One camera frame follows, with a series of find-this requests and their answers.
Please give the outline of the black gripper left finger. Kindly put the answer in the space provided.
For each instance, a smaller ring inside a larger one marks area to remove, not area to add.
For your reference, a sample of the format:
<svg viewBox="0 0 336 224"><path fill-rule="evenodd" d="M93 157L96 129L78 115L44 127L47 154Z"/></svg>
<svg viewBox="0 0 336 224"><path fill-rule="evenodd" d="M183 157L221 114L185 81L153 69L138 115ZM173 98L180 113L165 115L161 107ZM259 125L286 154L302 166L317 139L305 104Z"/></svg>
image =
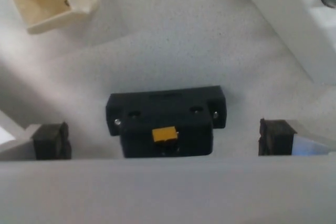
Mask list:
<svg viewBox="0 0 336 224"><path fill-rule="evenodd" d="M55 161L72 159L67 123L33 124L18 138L1 144L2 161Z"/></svg>

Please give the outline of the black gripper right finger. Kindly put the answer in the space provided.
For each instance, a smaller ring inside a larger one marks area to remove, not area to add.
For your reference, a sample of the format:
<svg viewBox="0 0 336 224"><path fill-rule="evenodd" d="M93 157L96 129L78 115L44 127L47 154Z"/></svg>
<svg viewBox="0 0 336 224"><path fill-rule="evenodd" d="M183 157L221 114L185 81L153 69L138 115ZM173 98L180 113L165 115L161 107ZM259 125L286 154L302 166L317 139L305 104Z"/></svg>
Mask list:
<svg viewBox="0 0 336 224"><path fill-rule="evenodd" d="M259 156L335 154L335 140L307 130L297 120L260 120Z"/></svg>

